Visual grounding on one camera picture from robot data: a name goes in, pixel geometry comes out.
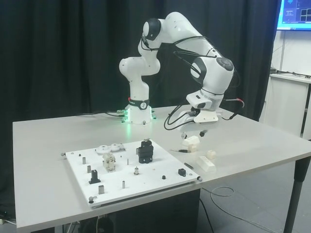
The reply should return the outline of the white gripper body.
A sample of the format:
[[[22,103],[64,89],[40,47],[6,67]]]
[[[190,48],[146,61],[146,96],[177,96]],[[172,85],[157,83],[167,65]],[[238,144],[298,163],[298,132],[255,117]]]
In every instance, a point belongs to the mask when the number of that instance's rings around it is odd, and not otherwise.
[[[185,115],[181,116],[179,119],[178,126],[182,133],[188,134],[189,132],[197,132],[199,135],[200,131],[206,131],[206,134],[210,129],[210,121],[202,117],[197,118],[194,113],[185,113]]]

